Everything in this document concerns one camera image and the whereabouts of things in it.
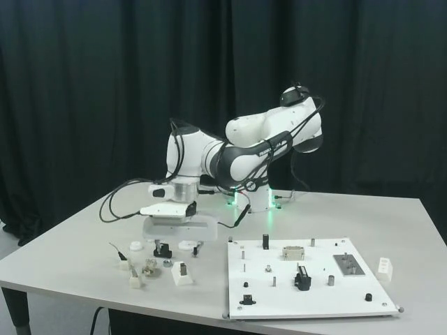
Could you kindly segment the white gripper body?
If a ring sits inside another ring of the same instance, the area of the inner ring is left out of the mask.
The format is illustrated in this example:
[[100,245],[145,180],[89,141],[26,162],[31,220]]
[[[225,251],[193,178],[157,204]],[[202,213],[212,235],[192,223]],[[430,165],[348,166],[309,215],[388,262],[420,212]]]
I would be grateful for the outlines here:
[[148,216],[143,223],[142,236],[153,240],[214,241],[217,228],[218,220],[206,214],[183,218]]

